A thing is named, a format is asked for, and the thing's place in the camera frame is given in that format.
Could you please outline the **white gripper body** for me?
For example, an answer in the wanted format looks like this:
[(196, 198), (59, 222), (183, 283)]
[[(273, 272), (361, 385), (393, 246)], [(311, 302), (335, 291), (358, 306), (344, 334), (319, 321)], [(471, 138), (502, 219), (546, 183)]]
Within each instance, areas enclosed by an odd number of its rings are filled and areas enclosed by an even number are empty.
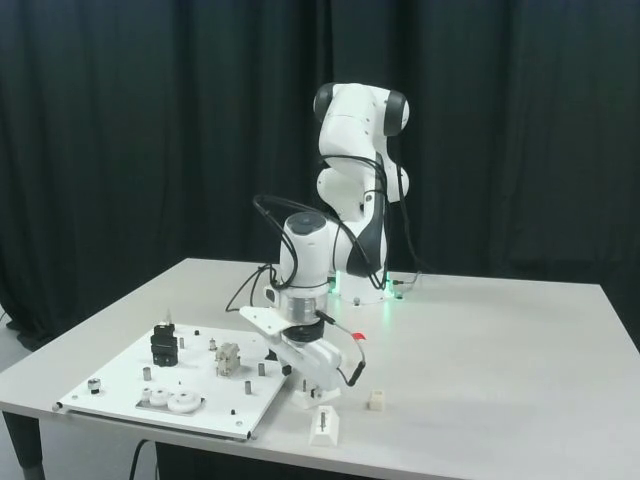
[(340, 386), (342, 354), (328, 341), (300, 343), (282, 339), (272, 345), (272, 350), (282, 364), (291, 366), (320, 389), (331, 391)]

